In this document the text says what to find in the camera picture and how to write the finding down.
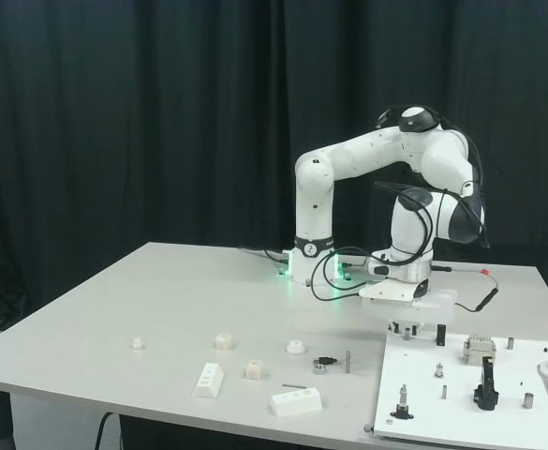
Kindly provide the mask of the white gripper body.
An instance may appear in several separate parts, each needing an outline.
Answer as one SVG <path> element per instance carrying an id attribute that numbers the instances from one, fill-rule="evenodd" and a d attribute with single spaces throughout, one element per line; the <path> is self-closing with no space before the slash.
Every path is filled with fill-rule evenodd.
<path id="1" fill-rule="evenodd" d="M 456 290 L 435 289 L 420 299 L 407 302 L 370 300 L 369 311 L 385 323 L 400 326 L 449 324 L 453 321 L 457 300 Z"/>

